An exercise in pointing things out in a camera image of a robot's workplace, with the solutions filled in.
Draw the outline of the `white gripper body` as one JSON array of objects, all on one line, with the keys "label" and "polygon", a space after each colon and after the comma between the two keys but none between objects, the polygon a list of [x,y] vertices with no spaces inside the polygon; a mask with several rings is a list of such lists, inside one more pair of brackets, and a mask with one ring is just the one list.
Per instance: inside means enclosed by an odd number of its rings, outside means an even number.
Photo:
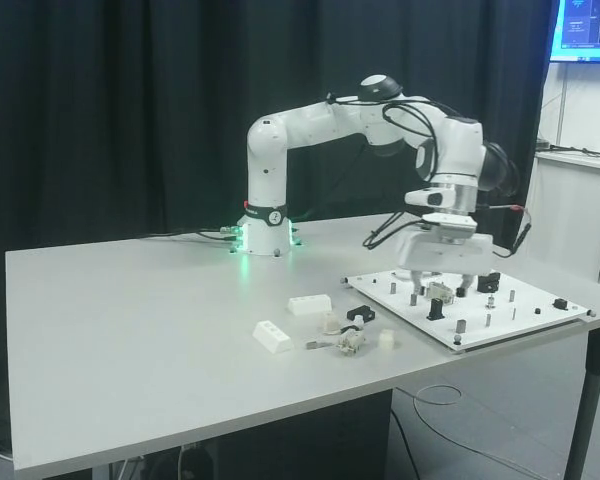
[{"label": "white gripper body", "polygon": [[475,234],[459,243],[443,240],[433,230],[407,230],[399,235],[397,267],[413,272],[486,275],[494,264],[491,235]]}]

